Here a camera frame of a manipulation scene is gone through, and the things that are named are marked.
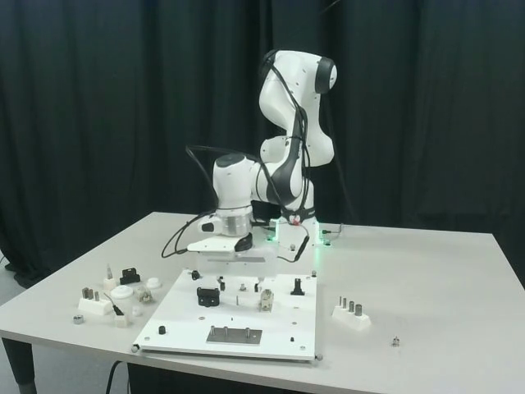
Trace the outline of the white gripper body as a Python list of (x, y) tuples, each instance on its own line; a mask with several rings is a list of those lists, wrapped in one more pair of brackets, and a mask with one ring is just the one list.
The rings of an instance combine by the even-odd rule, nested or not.
[(242, 252), (199, 253), (197, 269), (210, 276), (276, 276), (277, 255), (272, 245)]

